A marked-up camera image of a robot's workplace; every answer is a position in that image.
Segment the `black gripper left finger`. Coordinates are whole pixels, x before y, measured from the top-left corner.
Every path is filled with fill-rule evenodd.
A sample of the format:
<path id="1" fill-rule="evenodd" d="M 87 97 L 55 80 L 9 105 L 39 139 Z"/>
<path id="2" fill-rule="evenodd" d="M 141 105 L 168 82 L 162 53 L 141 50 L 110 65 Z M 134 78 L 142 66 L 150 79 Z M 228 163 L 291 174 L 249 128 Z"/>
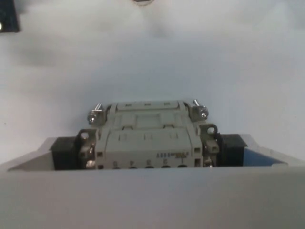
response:
<path id="1" fill-rule="evenodd" d="M 78 170 L 80 141 L 76 137 L 47 138 L 35 151 L 0 165 L 1 171 Z"/>

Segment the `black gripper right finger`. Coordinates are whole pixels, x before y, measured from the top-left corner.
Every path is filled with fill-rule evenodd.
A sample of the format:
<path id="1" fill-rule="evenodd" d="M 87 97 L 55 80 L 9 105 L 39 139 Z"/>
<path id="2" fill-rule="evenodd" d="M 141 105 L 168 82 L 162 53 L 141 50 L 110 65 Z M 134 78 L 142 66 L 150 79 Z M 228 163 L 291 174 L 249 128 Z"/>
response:
<path id="1" fill-rule="evenodd" d="M 259 145 L 250 134 L 218 134 L 219 167 L 304 166 L 301 159 Z"/>

